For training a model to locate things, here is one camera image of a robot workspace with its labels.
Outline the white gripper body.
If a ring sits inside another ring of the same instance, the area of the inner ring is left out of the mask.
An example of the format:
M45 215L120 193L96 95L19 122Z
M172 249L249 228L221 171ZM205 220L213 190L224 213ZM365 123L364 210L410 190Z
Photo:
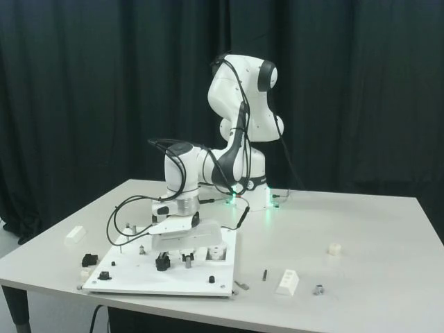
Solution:
M220 243L221 228L218 223L201 223L190 230L153 235L151 249L169 252L215 246Z

